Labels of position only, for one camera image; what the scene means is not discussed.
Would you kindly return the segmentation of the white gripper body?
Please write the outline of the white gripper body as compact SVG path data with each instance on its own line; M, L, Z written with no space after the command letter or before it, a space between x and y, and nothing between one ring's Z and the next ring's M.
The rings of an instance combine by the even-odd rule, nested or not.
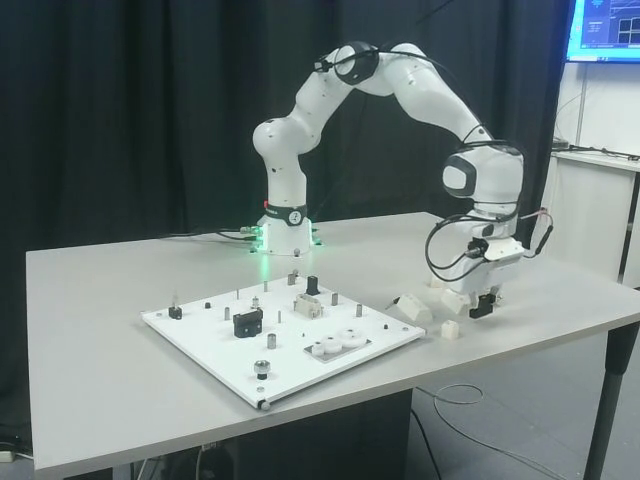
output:
M482 295L504 282L505 267L497 262L465 258L452 269L452 290L461 295Z

